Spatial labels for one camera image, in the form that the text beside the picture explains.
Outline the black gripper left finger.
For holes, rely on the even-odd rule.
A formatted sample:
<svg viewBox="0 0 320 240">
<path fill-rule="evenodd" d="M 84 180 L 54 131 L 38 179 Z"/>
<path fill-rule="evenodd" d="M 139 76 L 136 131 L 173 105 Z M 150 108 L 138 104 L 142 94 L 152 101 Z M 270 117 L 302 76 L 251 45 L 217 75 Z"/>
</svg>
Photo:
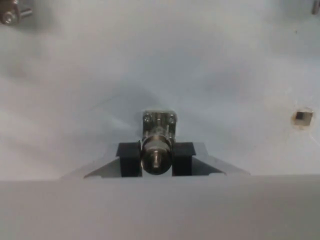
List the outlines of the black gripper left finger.
<svg viewBox="0 0 320 240">
<path fill-rule="evenodd" d="M 107 145 L 98 159 L 63 175 L 63 178 L 136 178 L 142 175 L 141 142 Z"/>
</svg>

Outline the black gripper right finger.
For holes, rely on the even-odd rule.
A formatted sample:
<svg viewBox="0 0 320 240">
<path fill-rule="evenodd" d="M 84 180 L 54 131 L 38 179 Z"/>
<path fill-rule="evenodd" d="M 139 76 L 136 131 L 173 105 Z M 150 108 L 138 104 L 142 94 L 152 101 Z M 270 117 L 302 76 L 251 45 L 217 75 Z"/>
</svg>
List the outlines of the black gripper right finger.
<svg viewBox="0 0 320 240">
<path fill-rule="evenodd" d="M 249 175 L 250 173 L 209 155 L 203 142 L 176 142 L 172 149 L 172 175 L 175 177 L 210 175 Z"/>
</svg>

